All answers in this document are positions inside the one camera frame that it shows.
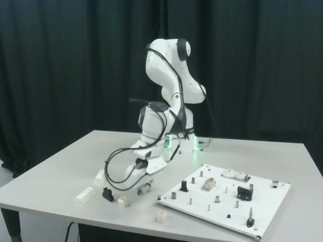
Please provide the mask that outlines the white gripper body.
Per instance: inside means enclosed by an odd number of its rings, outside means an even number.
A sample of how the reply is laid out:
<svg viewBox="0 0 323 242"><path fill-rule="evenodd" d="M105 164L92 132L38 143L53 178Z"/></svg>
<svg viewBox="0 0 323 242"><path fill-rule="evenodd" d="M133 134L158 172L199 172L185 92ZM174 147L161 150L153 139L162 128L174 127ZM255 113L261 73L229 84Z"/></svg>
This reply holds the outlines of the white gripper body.
<svg viewBox="0 0 323 242"><path fill-rule="evenodd" d="M153 183L153 177L146 173L146 168L134 168L133 165L130 165L126 169L125 178L127 178L127 180L123 182L123 188L130 190L133 193L138 193L138 188L141 186L144 188L145 184L150 184L151 188Z"/></svg>

